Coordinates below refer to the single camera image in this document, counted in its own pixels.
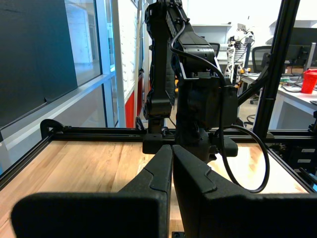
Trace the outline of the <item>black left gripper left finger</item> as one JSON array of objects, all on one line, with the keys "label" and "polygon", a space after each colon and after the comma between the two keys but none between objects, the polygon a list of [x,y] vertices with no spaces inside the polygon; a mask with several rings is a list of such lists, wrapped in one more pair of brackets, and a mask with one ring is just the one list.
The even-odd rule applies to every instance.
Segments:
[{"label": "black left gripper left finger", "polygon": [[162,146],[116,193],[35,193],[18,201],[11,223],[19,238],[166,238],[172,149]]}]

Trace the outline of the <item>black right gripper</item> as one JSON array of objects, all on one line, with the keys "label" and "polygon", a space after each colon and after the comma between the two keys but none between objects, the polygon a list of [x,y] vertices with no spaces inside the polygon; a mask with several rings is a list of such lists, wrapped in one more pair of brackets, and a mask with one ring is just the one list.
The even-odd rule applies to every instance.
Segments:
[{"label": "black right gripper", "polygon": [[[174,142],[208,163],[215,154],[237,156],[238,146],[224,130],[237,118],[238,97],[235,87],[226,81],[200,78],[179,82]],[[147,95],[144,116],[148,132],[143,139],[143,153],[155,154],[164,144],[163,121],[171,114],[171,97],[167,90],[152,87]]]}]

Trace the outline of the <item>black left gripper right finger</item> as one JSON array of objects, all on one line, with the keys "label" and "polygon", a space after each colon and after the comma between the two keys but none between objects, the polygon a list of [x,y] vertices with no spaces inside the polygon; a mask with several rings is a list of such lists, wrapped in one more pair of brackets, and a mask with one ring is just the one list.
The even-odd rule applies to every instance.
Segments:
[{"label": "black left gripper right finger", "polygon": [[311,238],[314,194],[252,194],[179,145],[173,181],[188,238]]}]

